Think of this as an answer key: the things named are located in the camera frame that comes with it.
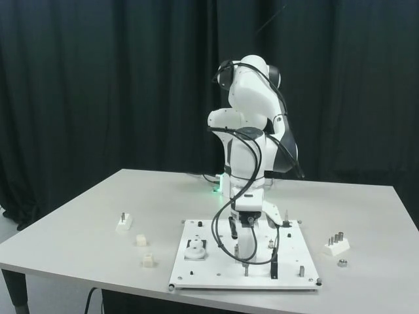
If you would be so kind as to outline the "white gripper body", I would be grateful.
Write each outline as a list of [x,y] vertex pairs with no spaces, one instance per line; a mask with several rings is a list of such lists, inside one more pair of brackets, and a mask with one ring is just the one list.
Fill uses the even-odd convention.
[[257,246],[257,227],[242,226],[241,222],[236,223],[236,231],[238,234],[238,251],[239,257],[248,262],[255,262],[257,254],[255,248]]

